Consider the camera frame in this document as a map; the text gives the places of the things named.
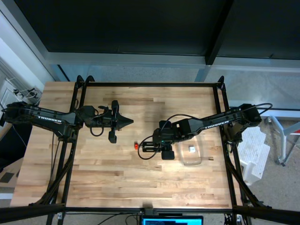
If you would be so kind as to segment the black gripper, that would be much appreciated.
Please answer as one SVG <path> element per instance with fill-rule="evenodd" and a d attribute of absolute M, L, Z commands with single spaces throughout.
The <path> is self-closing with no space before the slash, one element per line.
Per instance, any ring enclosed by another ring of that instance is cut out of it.
<path fill-rule="evenodd" d="M 172 144 L 174 143 L 173 128 L 170 121 L 161 120 L 159 128 L 153 132 L 152 143 L 154 151 L 161 153 L 163 160 L 174 160 L 174 151 Z"/>
<path fill-rule="evenodd" d="M 98 108 L 103 110 L 103 113 L 99 115 L 101 127 L 111 129 L 111 131 L 109 131 L 108 133 L 108 140 L 110 141 L 110 143 L 116 143 L 117 136 L 115 135 L 115 131 L 117 129 L 117 124 L 118 130 L 121 130 L 126 126 L 133 124 L 134 121 L 132 119 L 122 116 L 119 113 L 119 103 L 117 100 L 112 101 L 111 109 L 109 109 L 109 107 L 106 106 L 99 106 Z"/>

